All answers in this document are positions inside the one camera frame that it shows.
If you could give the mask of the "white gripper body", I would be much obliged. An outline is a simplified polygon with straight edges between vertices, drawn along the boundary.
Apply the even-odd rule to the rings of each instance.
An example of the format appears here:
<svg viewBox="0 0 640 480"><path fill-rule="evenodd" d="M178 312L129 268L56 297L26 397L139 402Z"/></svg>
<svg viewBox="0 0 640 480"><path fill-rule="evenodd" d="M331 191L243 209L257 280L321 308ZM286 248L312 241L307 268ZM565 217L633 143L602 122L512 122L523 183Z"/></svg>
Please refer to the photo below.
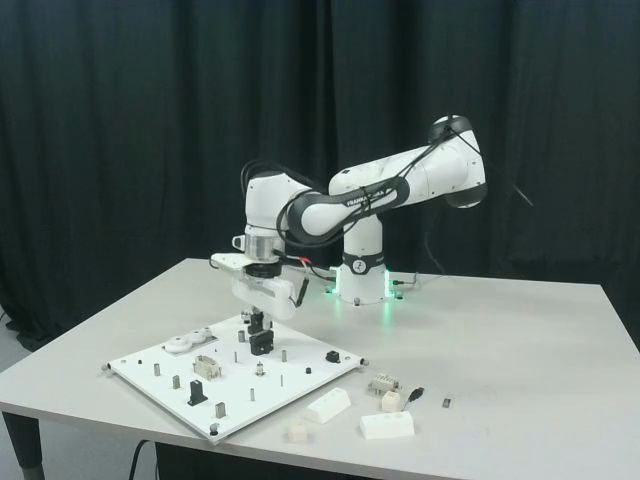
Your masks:
<svg viewBox="0 0 640 480"><path fill-rule="evenodd" d="M233 278L231 289L238 299L277 320L294 316L294 285L289 280Z"/></svg>

